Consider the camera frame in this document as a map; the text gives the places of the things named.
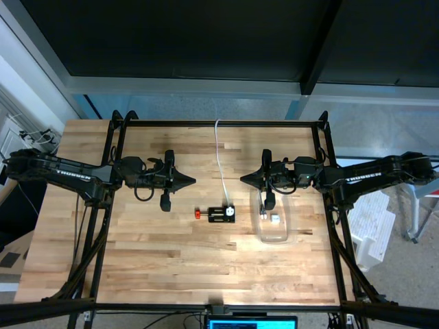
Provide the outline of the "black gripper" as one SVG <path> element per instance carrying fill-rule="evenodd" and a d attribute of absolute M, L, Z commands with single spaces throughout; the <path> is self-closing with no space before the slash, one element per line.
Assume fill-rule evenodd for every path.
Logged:
<path fill-rule="evenodd" d="M 163 212 L 169 212 L 171 210 L 170 193 L 174 183 L 174 151 L 167 150 L 164 160 L 159 158 L 148 158 L 147 160 L 154 164 L 153 168 L 148 169 L 145 174 L 147 176 L 147 187 L 152 190 L 160 189 L 163 191 L 160 207 Z M 177 191 L 196 183 L 195 178 L 191 178 L 179 171 L 176 172 L 176 179 L 178 180 L 176 183 Z"/>
<path fill-rule="evenodd" d="M 286 165 L 290 164 L 288 158 L 279 161 L 272 161 L 272 152 L 269 149 L 264 149 L 262 153 L 262 165 L 255 172 L 242 176 L 240 181 L 244 184 L 252 186 L 257 189 L 265 186 L 265 201 L 264 206 L 266 210 L 273 210 L 276 205 L 275 192 L 281 195 L 291 195 L 294 193 L 294 178 Z"/>

